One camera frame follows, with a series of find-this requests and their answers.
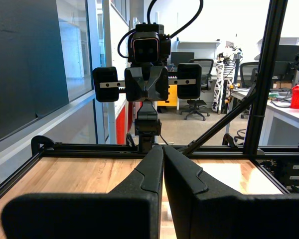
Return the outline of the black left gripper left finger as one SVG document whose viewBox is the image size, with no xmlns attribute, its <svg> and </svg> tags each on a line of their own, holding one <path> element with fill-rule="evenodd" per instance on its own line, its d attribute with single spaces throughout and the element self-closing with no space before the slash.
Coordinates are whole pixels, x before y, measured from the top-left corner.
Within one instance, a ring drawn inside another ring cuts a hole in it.
<svg viewBox="0 0 299 239">
<path fill-rule="evenodd" d="M 163 149 L 154 146 L 107 194 L 35 193 L 9 201 L 1 213 L 8 239 L 157 239 Z"/>
</svg>

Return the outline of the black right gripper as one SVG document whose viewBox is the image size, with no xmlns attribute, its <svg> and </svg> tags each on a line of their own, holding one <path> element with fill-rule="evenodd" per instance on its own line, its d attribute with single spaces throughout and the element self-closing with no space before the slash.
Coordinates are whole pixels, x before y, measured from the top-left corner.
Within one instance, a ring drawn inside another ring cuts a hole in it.
<svg viewBox="0 0 299 239">
<path fill-rule="evenodd" d="M 98 67 L 93 70 L 96 99 L 115 102 L 125 94 L 128 102 L 166 101 L 168 89 L 177 86 L 179 99 L 197 99 L 200 96 L 202 67 L 197 63 L 178 65 L 176 77 L 165 66 L 130 67 L 124 71 L 124 80 L 118 80 L 115 67 Z"/>
</svg>

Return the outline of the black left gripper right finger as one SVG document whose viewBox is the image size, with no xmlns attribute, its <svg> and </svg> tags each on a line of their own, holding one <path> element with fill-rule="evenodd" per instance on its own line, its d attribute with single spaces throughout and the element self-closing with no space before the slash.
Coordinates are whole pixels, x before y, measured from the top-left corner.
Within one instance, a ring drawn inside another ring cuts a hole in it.
<svg viewBox="0 0 299 239">
<path fill-rule="evenodd" d="M 171 146 L 164 161 L 179 239 L 299 239 L 299 194 L 242 194 Z"/>
</svg>

